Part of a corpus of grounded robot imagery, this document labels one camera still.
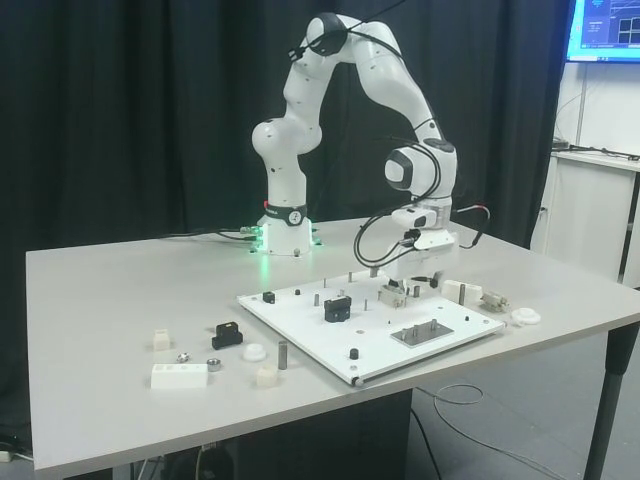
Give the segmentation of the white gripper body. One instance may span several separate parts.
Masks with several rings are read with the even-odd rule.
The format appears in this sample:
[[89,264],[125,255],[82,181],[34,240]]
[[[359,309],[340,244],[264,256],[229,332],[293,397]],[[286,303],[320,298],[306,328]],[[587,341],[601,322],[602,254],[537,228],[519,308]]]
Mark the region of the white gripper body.
[[446,250],[408,250],[402,256],[384,267],[389,279],[409,279],[413,277],[430,277],[441,271],[446,265]]

